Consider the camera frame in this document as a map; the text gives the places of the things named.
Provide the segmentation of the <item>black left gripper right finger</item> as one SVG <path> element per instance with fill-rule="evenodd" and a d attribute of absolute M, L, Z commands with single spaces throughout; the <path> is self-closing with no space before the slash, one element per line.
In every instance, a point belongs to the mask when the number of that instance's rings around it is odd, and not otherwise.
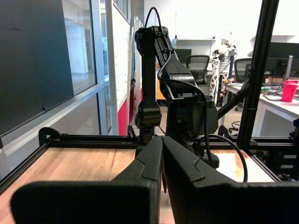
<path fill-rule="evenodd" d="M 236 182 L 170 137 L 163 139 L 166 185 L 177 224 L 296 224 L 296 182 Z"/>

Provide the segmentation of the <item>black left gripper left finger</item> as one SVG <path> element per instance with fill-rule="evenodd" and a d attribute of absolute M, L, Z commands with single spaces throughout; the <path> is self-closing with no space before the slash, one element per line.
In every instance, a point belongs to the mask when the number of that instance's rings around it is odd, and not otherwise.
<path fill-rule="evenodd" d="M 10 201 L 18 224 L 157 224 L 163 143 L 154 137 L 109 182 L 32 182 Z"/>

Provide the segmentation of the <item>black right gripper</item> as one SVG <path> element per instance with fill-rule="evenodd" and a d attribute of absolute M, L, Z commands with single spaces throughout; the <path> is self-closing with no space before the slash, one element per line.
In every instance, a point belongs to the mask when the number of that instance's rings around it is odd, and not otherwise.
<path fill-rule="evenodd" d="M 218 114 L 215 105 L 209 100 L 207 107 L 201 100 L 175 100 L 168 106 L 166 135 L 187 148 L 209 164 L 206 152 L 199 148 L 197 138 L 214 134 L 219 127 Z"/>

